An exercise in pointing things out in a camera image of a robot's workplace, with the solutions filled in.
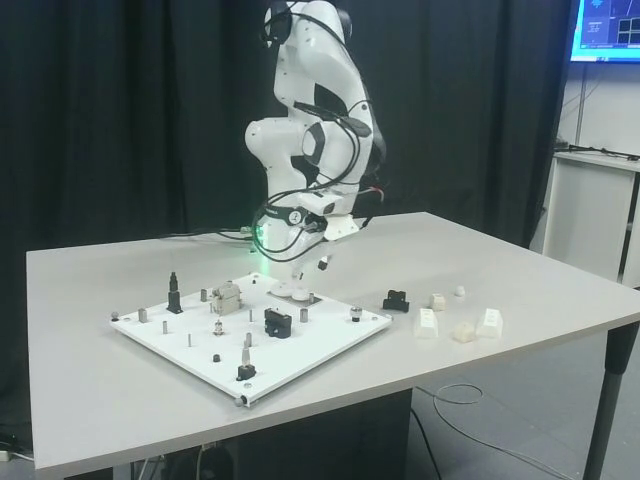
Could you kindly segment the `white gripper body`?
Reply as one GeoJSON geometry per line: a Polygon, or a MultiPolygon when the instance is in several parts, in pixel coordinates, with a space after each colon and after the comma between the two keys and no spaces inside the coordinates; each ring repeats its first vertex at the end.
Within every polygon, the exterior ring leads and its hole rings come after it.
{"type": "Polygon", "coordinates": [[[292,274],[301,274],[305,265],[312,262],[317,254],[323,252],[324,232],[319,230],[301,230],[294,236],[295,242],[288,252],[288,265],[292,274]]]}

